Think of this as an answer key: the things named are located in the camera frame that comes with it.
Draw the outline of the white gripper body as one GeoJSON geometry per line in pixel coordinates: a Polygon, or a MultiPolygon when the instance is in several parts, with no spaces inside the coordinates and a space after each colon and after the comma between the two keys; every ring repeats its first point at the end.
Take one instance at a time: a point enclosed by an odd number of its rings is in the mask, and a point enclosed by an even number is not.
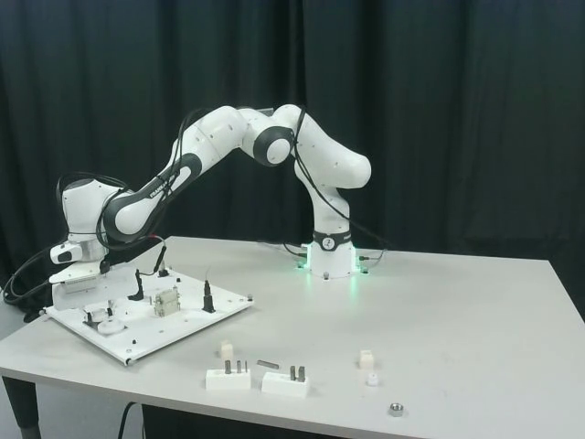
{"type": "Polygon", "coordinates": [[[77,278],[53,275],[51,277],[53,306],[57,310],[66,310],[105,301],[107,299],[105,285],[105,277],[102,275],[77,278]]]}

